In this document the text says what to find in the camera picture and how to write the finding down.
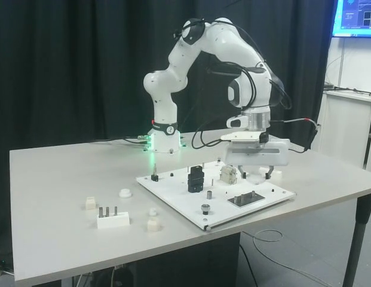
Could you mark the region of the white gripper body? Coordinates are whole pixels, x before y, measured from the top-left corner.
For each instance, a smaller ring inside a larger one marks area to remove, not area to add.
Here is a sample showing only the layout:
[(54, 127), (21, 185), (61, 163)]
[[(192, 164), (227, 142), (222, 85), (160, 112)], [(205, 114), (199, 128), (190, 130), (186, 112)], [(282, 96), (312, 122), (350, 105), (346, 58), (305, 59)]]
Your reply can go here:
[(233, 142), (227, 146), (223, 162), (233, 166), (286, 166), (289, 139), (270, 139), (267, 143)]

